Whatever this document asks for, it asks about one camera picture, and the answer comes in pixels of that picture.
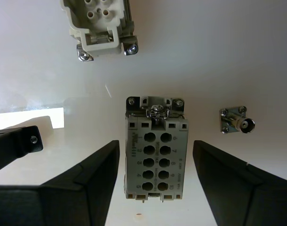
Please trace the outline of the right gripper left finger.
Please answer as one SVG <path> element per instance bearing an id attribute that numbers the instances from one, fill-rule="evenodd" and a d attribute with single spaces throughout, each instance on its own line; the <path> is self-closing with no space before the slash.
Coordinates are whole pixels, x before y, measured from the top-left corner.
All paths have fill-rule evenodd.
<path id="1" fill-rule="evenodd" d="M 0 226 L 103 226 L 118 174 L 113 140 L 39 186 L 0 186 Z"/>

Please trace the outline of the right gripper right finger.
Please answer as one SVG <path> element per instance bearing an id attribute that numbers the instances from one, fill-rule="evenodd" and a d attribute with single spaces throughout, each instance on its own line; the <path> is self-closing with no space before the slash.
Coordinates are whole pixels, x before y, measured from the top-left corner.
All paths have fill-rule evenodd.
<path id="1" fill-rule="evenodd" d="M 201 140 L 192 155 L 217 225 L 287 226 L 287 180 Z"/>

